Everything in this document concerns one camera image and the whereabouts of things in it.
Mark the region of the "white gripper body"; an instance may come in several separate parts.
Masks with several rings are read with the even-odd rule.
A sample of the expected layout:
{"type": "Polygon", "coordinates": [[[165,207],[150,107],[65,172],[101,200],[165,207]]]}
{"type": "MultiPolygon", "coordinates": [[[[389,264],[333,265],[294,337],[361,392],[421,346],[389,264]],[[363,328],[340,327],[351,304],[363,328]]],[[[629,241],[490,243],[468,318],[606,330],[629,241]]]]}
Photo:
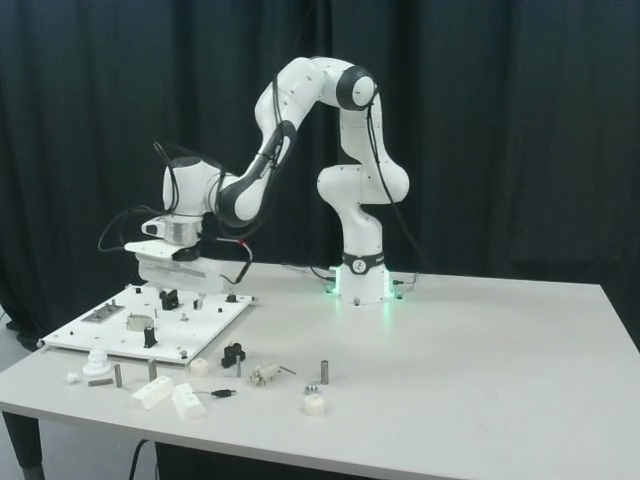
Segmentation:
{"type": "Polygon", "coordinates": [[[189,291],[201,295],[217,295],[223,290],[220,264],[199,258],[175,261],[137,254],[139,276],[163,289],[189,291]]]}

